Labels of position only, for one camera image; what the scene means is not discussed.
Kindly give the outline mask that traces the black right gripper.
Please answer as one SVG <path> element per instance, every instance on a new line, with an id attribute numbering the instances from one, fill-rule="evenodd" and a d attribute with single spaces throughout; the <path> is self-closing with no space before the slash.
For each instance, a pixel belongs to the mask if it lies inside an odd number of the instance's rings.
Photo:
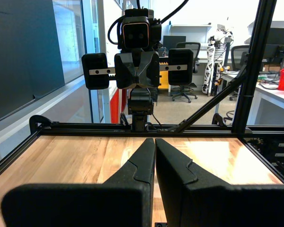
<path id="1" fill-rule="evenodd" d="M 108 67 L 105 53 L 85 54 L 81 58 L 89 90 L 106 89 L 113 80 L 119 89 L 158 87 L 162 71 L 168 72 L 170 85 L 188 85 L 192 81 L 193 62 L 194 53 L 187 48 L 171 49 L 167 58 L 159 57 L 156 51 L 118 53 L 113 67 Z"/>

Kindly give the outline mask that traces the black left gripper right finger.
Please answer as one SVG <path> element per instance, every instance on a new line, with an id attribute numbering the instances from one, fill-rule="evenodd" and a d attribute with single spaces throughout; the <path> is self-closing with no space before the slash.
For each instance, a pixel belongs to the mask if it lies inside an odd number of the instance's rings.
<path id="1" fill-rule="evenodd" d="M 156 171 L 170 227 L 284 227 L 284 185 L 232 185 L 163 139 Z"/>

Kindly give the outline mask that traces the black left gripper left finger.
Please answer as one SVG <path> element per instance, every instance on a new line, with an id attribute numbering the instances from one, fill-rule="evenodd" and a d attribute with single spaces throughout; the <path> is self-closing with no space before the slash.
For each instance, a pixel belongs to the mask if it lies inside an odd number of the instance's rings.
<path id="1" fill-rule="evenodd" d="M 8 227 L 149 227 L 152 220 L 155 143 L 146 139 L 101 184 L 25 184 L 6 193 Z"/>

